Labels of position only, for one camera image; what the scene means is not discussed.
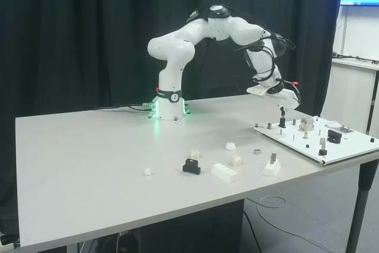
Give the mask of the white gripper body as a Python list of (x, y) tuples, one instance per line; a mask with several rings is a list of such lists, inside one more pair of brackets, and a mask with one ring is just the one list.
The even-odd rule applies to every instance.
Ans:
[(276, 105), (284, 108), (296, 109), (299, 106), (298, 97), (295, 92), (286, 88), (274, 94), (266, 92), (265, 95)]

